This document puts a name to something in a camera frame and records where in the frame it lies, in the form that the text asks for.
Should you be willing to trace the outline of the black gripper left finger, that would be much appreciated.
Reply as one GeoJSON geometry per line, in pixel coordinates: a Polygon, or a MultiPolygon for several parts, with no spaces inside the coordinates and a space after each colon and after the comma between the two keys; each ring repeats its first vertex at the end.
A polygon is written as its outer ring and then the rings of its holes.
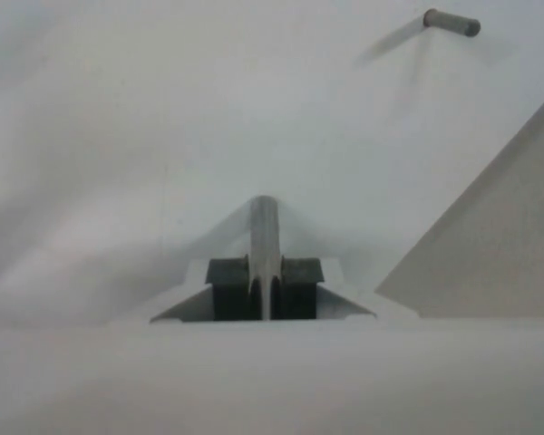
{"type": "Polygon", "coordinates": [[[180,302],[159,311],[151,323],[246,322],[260,319],[260,289],[252,287],[248,257],[215,258],[208,262],[203,286],[180,302]]]}

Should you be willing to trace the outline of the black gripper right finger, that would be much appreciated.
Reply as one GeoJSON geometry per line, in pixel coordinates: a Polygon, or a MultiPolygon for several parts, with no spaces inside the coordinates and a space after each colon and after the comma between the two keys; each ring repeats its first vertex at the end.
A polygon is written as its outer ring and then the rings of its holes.
{"type": "Polygon", "coordinates": [[[355,315],[376,317],[371,310],[350,302],[323,286],[321,260],[287,258],[280,262],[280,276],[270,288],[272,320],[344,320],[355,315]]]}

